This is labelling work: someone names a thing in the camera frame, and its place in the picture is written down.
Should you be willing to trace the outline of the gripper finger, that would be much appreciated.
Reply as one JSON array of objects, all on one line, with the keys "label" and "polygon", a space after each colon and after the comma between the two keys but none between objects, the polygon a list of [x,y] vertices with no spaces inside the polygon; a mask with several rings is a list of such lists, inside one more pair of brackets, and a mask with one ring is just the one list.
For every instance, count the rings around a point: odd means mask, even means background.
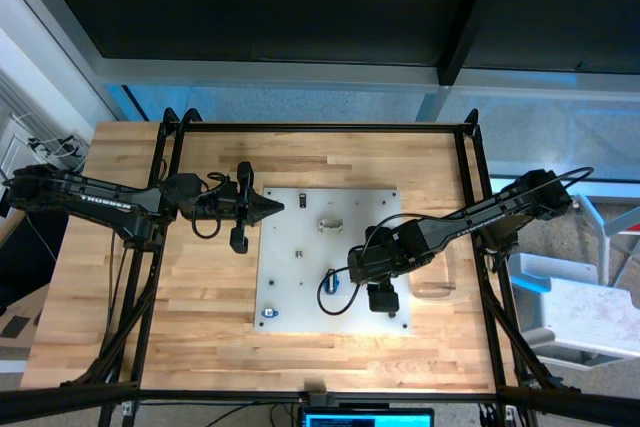
[{"label": "gripper finger", "polygon": [[283,206],[253,206],[249,208],[249,224],[256,225],[267,217],[284,210]]},{"label": "gripper finger", "polygon": [[283,207],[283,204],[277,200],[264,197],[252,189],[249,193],[249,203],[252,207]]}]

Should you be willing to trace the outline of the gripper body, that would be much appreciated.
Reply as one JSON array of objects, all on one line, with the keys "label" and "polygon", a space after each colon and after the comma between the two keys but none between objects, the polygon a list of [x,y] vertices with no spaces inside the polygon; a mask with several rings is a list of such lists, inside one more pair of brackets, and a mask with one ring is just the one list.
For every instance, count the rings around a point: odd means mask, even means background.
[{"label": "gripper body", "polygon": [[350,281],[366,287],[371,312],[398,312],[399,297],[391,282],[396,267],[393,253],[380,245],[356,246],[349,250],[348,267]]},{"label": "gripper body", "polygon": [[245,229],[249,222],[250,192],[253,188],[254,171],[247,161],[237,167],[236,180],[228,181],[219,196],[219,217],[221,221],[233,221],[230,231],[230,246],[237,254],[248,252]]}]

